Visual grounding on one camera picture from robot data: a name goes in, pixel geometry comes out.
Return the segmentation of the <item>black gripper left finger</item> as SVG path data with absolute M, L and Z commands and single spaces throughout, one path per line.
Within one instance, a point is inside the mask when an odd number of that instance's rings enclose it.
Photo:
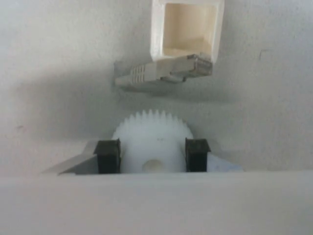
M 120 140 L 96 140 L 89 141 L 81 154 L 49 167 L 43 174 L 119 174 L 120 164 Z

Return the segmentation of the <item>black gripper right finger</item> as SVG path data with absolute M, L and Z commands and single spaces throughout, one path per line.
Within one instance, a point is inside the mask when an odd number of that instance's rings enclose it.
M 222 159 L 211 151 L 207 139 L 185 139 L 187 172 L 243 172 L 240 165 Z

